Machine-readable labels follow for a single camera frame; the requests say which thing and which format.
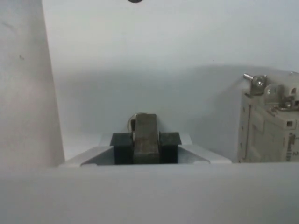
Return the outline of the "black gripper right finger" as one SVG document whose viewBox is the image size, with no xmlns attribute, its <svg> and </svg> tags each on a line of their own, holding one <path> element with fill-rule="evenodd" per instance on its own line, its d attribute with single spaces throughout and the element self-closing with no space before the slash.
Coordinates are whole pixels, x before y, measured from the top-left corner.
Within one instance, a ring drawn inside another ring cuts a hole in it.
<svg viewBox="0 0 299 224">
<path fill-rule="evenodd" d="M 187 133 L 159 133 L 162 164 L 231 164 L 232 161 L 199 145 Z"/>
</svg>

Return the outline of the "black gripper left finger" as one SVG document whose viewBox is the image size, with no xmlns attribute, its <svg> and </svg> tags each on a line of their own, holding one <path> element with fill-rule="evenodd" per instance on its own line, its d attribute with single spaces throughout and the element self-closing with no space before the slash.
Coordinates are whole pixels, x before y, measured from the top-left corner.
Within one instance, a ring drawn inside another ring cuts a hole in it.
<svg viewBox="0 0 299 224">
<path fill-rule="evenodd" d="M 63 166 L 108 166 L 133 164 L 134 142 L 131 133 L 106 133 L 97 146 L 66 160 Z"/>
</svg>

